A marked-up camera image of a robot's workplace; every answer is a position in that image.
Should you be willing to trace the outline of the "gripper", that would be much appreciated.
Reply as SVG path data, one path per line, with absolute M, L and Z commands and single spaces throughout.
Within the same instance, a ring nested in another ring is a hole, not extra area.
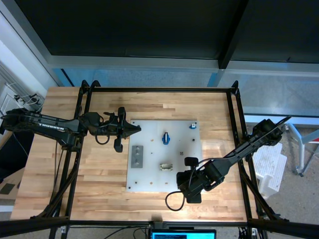
M 118 115 L 113 116 L 112 119 L 112 135 L 116 136 L 114 140 L 114 149 L 116 152 L 123 152 L 123 145 L 121 143 L 122 137 L 127 138 L 132 134 L 138 133 L 141 131 L 141 127 L 139 125 L 134 125 L 126 120 L 126 111 L 124 107 L 119 107 Z
M 200 179 L 200 175 L 204 166 L 202 163 L 199 163 L 196 157 L 186 157 L 184 164 L 189 167 L 189 169 L 176 174 L 176 180 L 178 181 L 177 188 L 180 191 L 185 191 L 184 196 L 186 197 L 187 203 L 201 203 L 203 180 Z

